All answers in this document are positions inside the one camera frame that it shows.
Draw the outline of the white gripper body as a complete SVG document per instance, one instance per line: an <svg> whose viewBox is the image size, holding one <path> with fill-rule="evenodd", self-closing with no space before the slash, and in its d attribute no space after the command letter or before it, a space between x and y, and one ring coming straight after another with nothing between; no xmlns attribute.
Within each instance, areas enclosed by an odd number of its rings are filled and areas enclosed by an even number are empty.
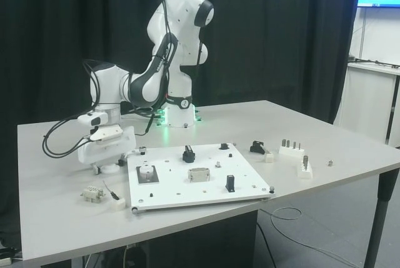
<svg viewBox="0 0 400 268"><path fill-rule="evenodd" d="M120 156L136 148L133 126L121 128L110 125L98 128L89 136L89 142L78 148L78 159L83 164L95 164Z"/></svg>

